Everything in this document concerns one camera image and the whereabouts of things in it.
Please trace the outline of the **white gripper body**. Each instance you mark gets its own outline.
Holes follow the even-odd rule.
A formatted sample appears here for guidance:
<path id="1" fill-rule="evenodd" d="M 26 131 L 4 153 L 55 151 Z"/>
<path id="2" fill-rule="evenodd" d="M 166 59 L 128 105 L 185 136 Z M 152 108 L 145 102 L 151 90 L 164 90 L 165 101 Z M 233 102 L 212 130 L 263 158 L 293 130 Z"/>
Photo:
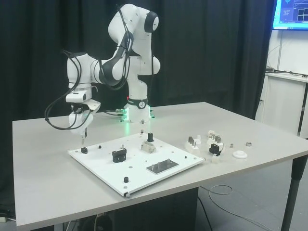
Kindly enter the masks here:
<path id="1" fill-rule="evenodd" d="M 69 115 L 69 127 L 70 131 L 74 135 L 79 135 L 81 137 L 87 137 L 88 126 L 93 121 L 93 114 L 89 111 L 84 111 L 79 114 L 72 112 Z"/>

